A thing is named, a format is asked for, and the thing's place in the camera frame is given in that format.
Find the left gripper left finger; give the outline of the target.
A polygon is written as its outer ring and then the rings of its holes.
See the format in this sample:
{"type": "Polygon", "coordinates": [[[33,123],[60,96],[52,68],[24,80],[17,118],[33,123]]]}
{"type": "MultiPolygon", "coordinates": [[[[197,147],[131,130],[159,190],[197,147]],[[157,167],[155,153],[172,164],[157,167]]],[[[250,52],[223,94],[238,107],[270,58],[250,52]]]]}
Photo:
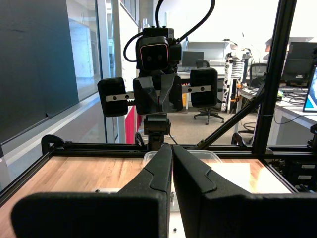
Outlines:
{"type": "Polygon", "coordinates": [[[172,149],[162,146],[114,193],[35,193],[18,201],[11,223],[18,238],[166,238],[172,149]]]}

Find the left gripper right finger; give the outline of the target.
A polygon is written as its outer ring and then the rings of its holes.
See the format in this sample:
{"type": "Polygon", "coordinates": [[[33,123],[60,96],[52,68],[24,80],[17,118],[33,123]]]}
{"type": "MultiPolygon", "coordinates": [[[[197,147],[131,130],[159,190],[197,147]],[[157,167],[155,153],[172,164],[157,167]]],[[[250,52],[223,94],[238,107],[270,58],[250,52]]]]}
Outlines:
{"type": "Polygon", "coordinates": [[[313,193],[252,194],[179,145],[173,179],[188,238],[314,238],[313,193]]]}

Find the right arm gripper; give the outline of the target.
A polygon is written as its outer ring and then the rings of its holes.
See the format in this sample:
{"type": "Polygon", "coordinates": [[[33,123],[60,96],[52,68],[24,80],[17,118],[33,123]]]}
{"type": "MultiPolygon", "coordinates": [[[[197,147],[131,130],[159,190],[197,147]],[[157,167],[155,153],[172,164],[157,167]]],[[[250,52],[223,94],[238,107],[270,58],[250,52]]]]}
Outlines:
{"type": "Polygon", "coordinates": [[[178,74],[138,77],[133,91],[127,92],[121,77],[101,80],[98,91],[105,117],[119,117],[135,106],[139,115],[179,112],[183,110],[183,94],[191,95],[195,108],[217,104],[218,73],[214,68],[193,69],[183,82],[178,74]]]}

